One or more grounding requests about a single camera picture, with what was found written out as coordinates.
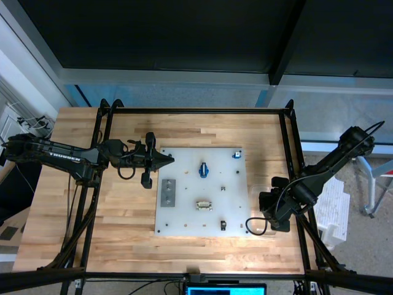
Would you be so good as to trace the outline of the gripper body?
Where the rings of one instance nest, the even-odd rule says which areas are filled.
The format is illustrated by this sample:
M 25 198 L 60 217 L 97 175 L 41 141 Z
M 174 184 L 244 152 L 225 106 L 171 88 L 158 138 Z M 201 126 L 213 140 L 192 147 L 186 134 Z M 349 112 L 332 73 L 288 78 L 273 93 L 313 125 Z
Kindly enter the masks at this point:
M 145 144 L 140 145 L 138 151 L 134 155 L 134 162 L 136 168 L 143 168 L 144 172 L 141 175 L 141 184 L 143 188 L 152 187 L 152 179 L 150 172 L 153 170 L 153 161 L 156 145 L 156 137 L 153 132 L 148 132 L 145 138 Z
M 271 180 L 271 205 L 269 207 L 271 228 L 281 232 L 290 229 L 290 207 L 287 204 L 287 185 L 289 180 L 275 176 Z

